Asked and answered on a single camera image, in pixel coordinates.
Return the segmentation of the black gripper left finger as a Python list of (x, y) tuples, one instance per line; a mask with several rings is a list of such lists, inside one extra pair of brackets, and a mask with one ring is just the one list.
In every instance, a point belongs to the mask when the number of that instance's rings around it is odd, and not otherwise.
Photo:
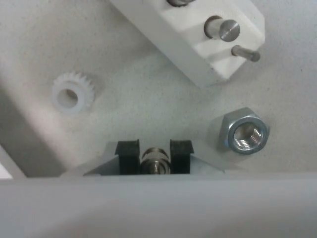
[(104, 153), (91, 161), (85, 176), (137, 175), (140, 170), (139, 140), (125, 140), (107, 144)]

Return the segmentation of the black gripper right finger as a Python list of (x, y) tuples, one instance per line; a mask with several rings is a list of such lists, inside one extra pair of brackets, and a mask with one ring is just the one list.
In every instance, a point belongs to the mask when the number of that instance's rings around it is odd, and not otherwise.
[(224, 174), (225, 170), (194, 155), (191, 140), (170, 140), (171, 174)]

